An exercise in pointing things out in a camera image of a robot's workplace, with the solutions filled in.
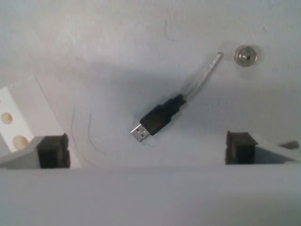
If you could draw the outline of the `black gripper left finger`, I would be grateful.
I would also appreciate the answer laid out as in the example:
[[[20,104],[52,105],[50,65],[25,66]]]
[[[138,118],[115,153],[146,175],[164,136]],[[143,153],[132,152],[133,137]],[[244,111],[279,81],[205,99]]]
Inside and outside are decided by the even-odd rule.
[[[2,169],[69,169],[69,140],[66,134],[34,137],[22,150],[0,158]]]

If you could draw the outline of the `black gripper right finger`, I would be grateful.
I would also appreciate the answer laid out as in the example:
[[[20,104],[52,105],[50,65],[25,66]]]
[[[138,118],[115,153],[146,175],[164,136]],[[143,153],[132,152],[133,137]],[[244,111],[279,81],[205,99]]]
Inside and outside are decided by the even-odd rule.
[[[284,163],[296,163],[296,141],[275,145],[248,132],[227,132],[226,165]]]

